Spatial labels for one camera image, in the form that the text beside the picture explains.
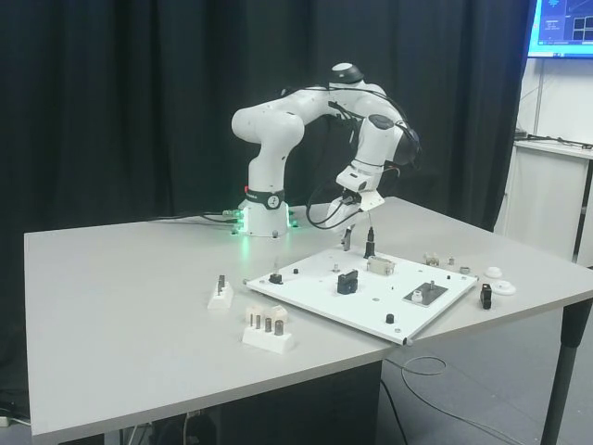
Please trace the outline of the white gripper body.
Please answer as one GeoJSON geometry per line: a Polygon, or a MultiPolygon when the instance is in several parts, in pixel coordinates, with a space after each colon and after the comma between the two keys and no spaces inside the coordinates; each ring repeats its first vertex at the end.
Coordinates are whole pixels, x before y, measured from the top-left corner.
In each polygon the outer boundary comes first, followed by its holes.
{"type": "Polygon", "coordinates": [[[336,198],[330,203],[327,214],[322,219],[322,226],[331,231],[343,231],[359,219],[358,202],[345,203],[343,198],[336,198]]]}

